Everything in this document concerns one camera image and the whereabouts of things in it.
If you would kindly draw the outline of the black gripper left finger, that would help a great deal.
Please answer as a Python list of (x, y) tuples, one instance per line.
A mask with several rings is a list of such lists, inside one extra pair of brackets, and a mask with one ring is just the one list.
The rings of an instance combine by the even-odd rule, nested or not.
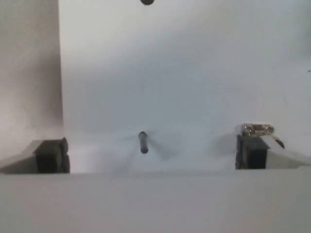
[(69, 174), (69, 144), (61, 139), (34, 140), (20, 154), (0, 160), (1, 174)]

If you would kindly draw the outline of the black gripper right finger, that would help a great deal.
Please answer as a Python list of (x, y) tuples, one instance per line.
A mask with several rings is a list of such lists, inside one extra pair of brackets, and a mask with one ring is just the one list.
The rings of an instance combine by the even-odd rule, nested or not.
[(270, 136), (237, 136), (238, 169), (294, 169), (311, 165), (311, 157), (288, 150)]

